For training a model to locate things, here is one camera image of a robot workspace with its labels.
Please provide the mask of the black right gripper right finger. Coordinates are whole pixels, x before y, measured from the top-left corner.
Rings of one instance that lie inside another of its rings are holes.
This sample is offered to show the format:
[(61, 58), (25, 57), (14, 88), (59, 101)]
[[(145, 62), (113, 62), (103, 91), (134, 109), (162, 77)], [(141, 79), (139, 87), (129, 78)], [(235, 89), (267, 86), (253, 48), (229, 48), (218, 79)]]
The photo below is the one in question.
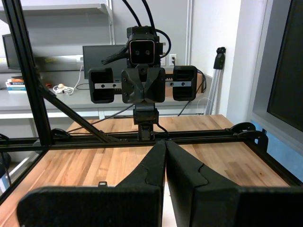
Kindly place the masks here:
[(300, 227), (303, 189), (239, 186), (168, 141), (167, 181), (179, 227)]

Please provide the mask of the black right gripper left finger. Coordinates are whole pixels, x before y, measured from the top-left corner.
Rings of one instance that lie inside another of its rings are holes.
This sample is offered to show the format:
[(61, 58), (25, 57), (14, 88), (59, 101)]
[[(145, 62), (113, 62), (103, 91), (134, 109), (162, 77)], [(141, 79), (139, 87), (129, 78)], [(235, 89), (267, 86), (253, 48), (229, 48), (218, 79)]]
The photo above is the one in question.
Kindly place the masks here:
[(114, 187), (41, 187), (17, 205), (22, 227), (159, 227), (166, 143), (157, 142)]

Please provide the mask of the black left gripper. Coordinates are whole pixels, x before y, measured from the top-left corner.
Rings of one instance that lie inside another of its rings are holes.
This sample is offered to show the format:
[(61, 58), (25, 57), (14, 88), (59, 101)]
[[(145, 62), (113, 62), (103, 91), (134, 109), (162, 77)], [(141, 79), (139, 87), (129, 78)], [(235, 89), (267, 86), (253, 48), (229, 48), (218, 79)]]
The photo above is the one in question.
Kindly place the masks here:
[(111, 68), (89, 70), (90, 98), (96, 104), (111, 103), (115, 95), (121, 95), (126, 104), (162, 103), (166, 87), (172, 87), (175, 101), (194, 100), (197, 68), (176, 66), (171, 74), (164, 68), (127, 68), (118, 81), (114, 81)]

